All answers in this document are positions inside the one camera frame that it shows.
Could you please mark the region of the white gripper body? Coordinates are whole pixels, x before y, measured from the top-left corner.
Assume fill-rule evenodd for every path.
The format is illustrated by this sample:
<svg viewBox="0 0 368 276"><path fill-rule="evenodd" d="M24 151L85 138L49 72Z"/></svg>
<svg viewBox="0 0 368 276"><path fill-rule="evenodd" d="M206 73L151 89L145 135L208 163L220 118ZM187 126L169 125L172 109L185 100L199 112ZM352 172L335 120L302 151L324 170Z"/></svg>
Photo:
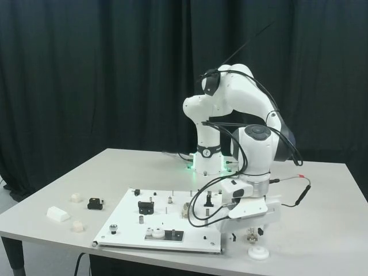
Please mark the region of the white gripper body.
<svg viewBox="0 0 368 276"><path fill-rule="evenodd" d="M234 233L242 229L262 227L277 222L281 216L280 196L241 198L226 216L229 218L219 222L221 233Z"/></svg>

